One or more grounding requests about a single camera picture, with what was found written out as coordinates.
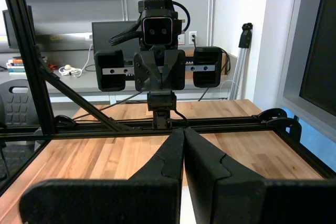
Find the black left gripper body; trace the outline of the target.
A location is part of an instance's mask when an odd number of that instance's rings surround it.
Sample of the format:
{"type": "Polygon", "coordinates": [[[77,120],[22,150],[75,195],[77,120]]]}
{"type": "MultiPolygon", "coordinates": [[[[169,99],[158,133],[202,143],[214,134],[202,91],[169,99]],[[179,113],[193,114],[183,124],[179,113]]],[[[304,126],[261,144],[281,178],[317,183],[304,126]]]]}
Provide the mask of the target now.
{"type": "MultiPolygon", "coordinates": [[[[162,69],[164,65],[165,47],[152,47],[155,62],[161,74],[159,91],[176,91],[162,89],[162,69]]],[[[100,50],[94,55],[98,87],[101,91],[121,91],[125,89],[128,79],[134,80],[134,58],[131,66],[125,66],[122,50],[100,50]]],[[[196,47],[193,56],[185,54],[185,75],[192,73],[193,85],[197,88],[214,88],[220,83],[223,52],[218,47],[196,47]]]]}

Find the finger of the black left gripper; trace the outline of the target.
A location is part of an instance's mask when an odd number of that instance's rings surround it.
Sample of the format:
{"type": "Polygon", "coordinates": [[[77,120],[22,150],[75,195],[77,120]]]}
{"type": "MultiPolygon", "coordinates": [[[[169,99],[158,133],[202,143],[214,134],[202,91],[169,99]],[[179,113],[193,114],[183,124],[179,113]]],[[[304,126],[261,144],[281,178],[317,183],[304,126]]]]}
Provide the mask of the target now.
{"type": "Polygon", "coordinates": [[[139,51],[134,56],[134,79],[137,91],[159,91],[161,74],[153,51],[139,51]]]}
{"type": "Polygon", "coordinates": [[[185,87],[185,52],[166,50],[162,69],[163,90],[183,90],[185,87]]]}

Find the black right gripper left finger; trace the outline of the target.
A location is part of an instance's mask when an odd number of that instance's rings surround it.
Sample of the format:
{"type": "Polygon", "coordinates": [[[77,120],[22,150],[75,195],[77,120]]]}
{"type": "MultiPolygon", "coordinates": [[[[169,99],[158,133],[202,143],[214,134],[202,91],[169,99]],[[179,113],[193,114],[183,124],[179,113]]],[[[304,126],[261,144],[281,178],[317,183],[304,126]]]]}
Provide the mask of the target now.
{"type": "Polygon", "coordinates": [[[184,132],[175,130],[129,179],[49,179],[19,201],[22,223],[179,223],[184,132]]]}

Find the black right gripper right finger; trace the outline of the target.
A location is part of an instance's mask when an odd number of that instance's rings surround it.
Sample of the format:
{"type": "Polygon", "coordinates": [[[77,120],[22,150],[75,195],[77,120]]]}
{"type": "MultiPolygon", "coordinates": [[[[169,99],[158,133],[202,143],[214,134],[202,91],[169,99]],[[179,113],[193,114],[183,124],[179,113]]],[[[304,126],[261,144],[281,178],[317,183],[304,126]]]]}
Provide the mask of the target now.
{"type": "Polygon", "coordinates": [[[335,180],[267,179],[185,130],[197,223],[335,223],[335,180]]]}

